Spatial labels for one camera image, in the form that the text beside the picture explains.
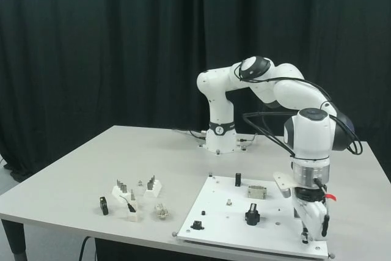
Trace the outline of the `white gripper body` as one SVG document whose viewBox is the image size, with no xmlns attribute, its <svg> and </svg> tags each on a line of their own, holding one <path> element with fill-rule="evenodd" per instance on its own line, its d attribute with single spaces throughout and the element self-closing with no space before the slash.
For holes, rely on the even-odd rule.
<svg viewBox="0 0 391 261">
<path fill-rule="evenodd" d="M 321 201 L 307 202 L 293 196 L 293 208 L 300 219 L 307 241 L 325 241 L 329 227 L 329 214 Z"/>
</svg>

